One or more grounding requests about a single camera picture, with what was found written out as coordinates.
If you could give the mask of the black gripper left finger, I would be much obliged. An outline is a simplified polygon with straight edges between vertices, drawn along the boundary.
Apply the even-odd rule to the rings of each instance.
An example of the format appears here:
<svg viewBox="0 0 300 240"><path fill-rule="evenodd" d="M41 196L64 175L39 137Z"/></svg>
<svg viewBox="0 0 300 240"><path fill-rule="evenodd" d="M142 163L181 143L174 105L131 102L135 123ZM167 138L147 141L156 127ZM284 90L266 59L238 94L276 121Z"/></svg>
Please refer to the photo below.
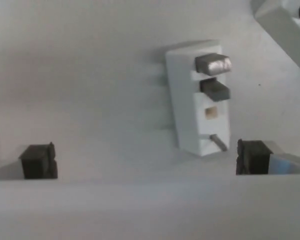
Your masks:
<svg viewBox="0 0 300 240"><path fill-rule="evenodd" d="M53 142L30 144L16 161L0 167L0 180L56 180L58 164Z"/></svg>

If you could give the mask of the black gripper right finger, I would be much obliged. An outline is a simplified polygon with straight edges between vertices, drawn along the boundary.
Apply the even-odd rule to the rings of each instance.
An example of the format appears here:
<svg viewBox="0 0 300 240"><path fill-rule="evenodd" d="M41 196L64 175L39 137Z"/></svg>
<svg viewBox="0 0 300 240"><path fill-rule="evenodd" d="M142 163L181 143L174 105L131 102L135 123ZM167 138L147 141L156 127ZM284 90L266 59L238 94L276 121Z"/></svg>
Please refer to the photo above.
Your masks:
<svg viewBox="0 0 300 240"><path fill-rule="evenodd" d="M284 152L274 141L239 139L236 175L300 175L300 156Z"/></svg>

